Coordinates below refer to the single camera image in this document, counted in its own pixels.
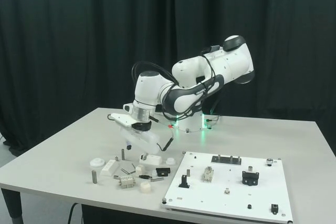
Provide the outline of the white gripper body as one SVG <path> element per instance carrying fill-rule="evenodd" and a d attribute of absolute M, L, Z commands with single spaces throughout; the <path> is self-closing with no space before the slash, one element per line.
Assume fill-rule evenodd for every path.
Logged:
<path fill-rule="evenodd" d="M 160 151 L 158 146 L 160 137 L 151 131 L 138 131 L 130 127 L 120 127 L 120 134 L 126 141 L 132 143 L 132 147 L 137 147 L 150 155 L 155 155 Z"/>

